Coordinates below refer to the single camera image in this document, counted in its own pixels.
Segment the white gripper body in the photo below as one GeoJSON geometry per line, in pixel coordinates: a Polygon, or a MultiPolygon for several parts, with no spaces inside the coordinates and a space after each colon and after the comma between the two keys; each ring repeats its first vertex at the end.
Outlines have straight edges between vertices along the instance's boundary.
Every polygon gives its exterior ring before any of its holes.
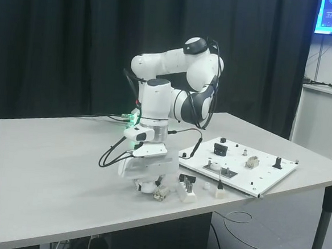
{"type": "Polygon", "coordinates": [[[155,181],[160,175],[171,175],[179,169],[179,157],[177,155],[165,155],[156,157],[136,157],[130,155],[118,165],[118,174],[121,178],[143,182],[142,186],[156,187],[155,181]]]}

